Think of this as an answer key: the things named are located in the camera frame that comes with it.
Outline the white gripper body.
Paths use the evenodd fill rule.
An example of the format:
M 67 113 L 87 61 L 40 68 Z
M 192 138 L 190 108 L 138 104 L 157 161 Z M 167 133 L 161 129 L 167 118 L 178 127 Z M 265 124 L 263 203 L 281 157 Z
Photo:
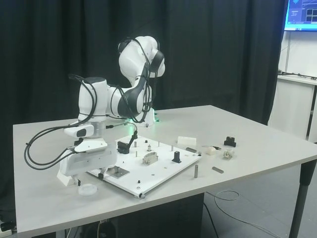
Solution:
M 60 162 L 59 171 L 65 176 L 74 176 L 92 170 L 111 168 L 116 161 L 116 148 L 108 146 L 99 151 L 74 153 L 67 156 Z

